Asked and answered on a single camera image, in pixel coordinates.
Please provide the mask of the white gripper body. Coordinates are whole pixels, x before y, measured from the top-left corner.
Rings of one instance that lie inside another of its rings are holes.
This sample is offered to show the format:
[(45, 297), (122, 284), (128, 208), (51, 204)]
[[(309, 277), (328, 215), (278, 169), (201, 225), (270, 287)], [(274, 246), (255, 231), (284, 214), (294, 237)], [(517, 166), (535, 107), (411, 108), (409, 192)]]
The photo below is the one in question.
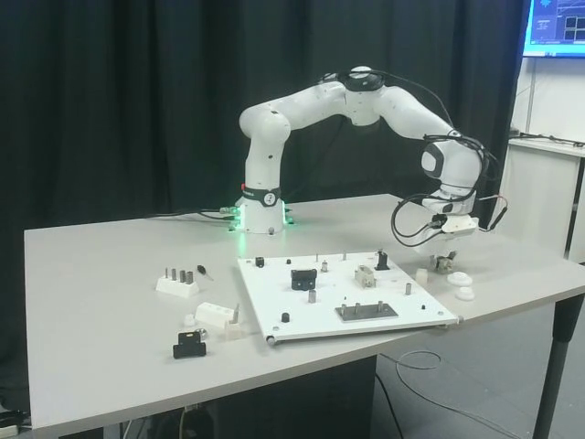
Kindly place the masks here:
[(476, 232), (476, 228), (460, 230), (433, 229), (425, 227), (412, 237), (412, 243), (418, 244), (414, 250), (421, 256), (447, 256), (461, 247), (461, 241)]

